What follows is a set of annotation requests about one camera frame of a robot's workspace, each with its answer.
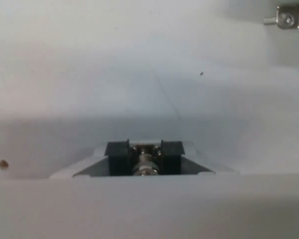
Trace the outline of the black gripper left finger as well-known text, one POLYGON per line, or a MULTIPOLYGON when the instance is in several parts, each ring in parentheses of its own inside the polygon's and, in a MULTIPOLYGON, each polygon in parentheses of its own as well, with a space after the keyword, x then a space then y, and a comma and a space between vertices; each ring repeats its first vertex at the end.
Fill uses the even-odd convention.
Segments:
POLYGON ((130 176, 130 142, 108 142, 104 155, 98 162, 79 170, 73 175, 90 177, 130 176))

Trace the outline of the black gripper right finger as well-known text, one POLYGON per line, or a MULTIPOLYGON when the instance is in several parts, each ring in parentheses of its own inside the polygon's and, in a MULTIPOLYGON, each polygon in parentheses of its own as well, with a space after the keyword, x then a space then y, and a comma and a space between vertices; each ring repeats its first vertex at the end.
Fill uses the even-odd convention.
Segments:
POLYGON ((183 141, 160 143, 160 175, 198 175, 215 173, 210 167, 195 161, 198 155, 192 144, 183 141))

